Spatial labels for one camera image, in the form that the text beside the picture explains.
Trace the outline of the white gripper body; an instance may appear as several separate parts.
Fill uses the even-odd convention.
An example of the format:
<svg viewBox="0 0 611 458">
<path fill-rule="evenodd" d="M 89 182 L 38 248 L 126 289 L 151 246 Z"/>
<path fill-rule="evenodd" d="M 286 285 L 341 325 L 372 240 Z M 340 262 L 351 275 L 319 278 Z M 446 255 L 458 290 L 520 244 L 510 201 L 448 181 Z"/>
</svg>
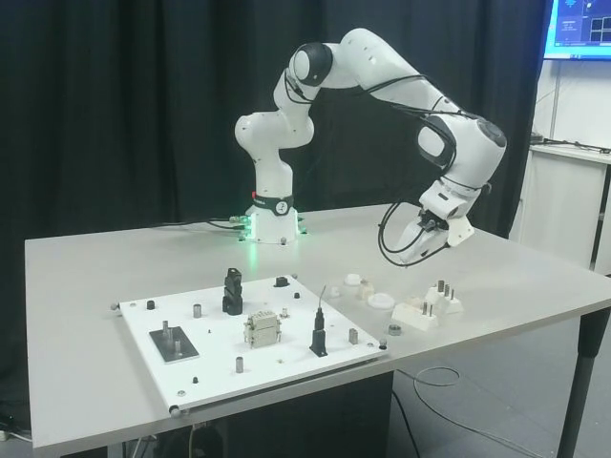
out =
<svg viewBox="0 0 611 458">
<path fill-rule="evenodd" d="M 398 241 L 401 264 L 415 264 L 446 248 L 449 235 L 447 222 L 421 220 L 410 222 Z"/>
</svg>

